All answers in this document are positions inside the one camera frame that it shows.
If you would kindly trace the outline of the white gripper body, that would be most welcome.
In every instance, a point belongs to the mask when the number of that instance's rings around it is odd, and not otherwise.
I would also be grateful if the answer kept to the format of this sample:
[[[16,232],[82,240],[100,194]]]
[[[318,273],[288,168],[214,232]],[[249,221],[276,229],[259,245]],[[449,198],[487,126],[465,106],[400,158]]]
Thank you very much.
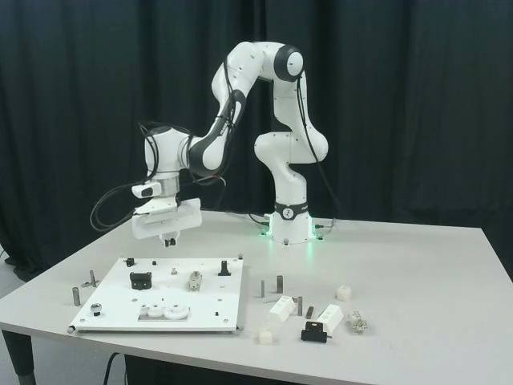
[[[182,201],[175,198],[152,198],[135,209],[131,217],[131,228],[137,239],[165,236],[202,224],[200,199]]]

